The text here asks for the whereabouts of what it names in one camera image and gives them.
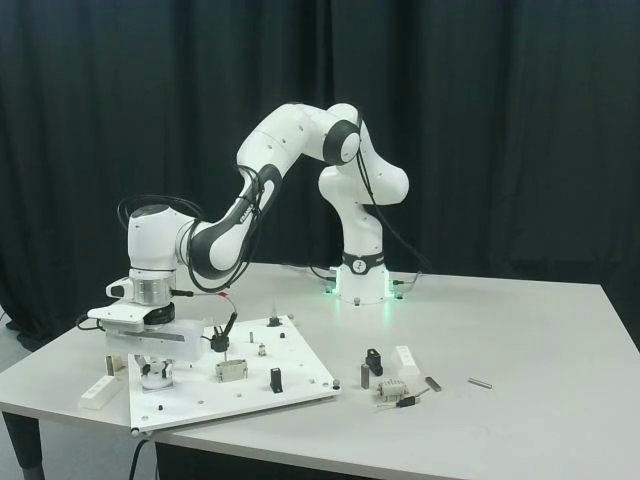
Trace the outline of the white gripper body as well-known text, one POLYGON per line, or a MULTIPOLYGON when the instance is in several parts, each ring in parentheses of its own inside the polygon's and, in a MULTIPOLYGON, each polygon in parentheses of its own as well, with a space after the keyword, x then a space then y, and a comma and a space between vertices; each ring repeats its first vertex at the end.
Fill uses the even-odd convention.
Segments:
POLYGON ((106 329, 106 346, 110 353, 197 362, 204 353, 203 334, 202 321, 175 320, 143 332, 106 329))

